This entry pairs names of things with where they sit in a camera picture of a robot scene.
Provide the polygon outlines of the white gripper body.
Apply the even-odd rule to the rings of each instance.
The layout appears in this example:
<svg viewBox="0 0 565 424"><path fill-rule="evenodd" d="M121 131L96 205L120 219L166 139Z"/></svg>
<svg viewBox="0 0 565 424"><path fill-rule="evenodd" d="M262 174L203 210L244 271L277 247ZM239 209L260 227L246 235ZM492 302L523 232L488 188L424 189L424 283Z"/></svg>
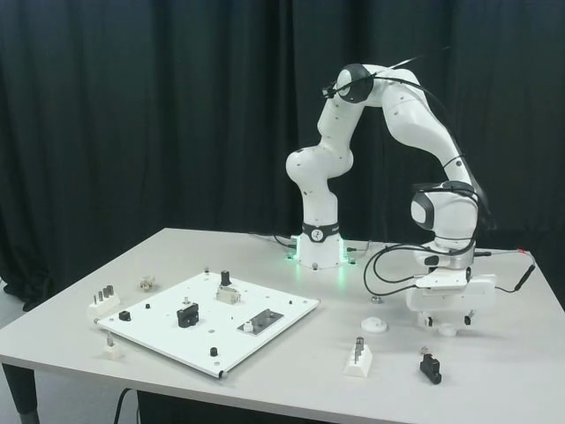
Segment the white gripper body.
<svg viewBox="0 0 565 424"><path fill-rule="evenodd" d="M494 305L495 285L495 275L479 275L472 277L465 285L417 286L408 290L405 301L413 312L427 314L458 312L468 315Z"/></svg>

